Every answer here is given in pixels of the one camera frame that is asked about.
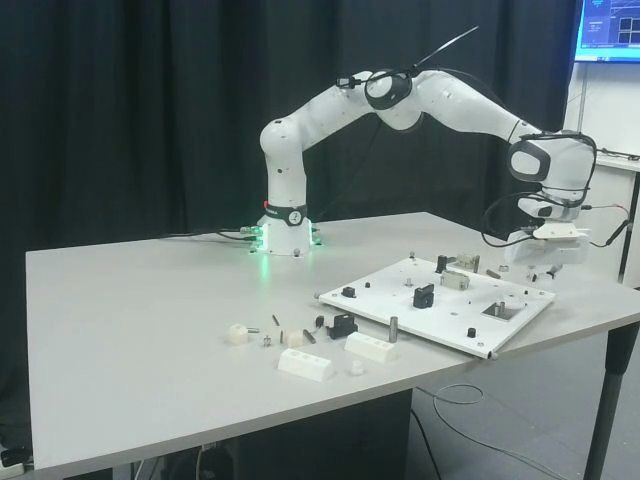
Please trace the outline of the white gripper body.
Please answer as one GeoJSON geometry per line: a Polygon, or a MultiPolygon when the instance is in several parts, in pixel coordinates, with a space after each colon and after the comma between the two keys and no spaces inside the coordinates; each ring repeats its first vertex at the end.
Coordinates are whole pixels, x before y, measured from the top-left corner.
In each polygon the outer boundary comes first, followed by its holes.
{"type": "Polygon", "coordinates": [[[586,261],[588,250],[589,236],[586,233],[560,240],[524,238],[522,242],[506,248],[504,259],[509,265],[521,266],[581,264],[586,261]]]}

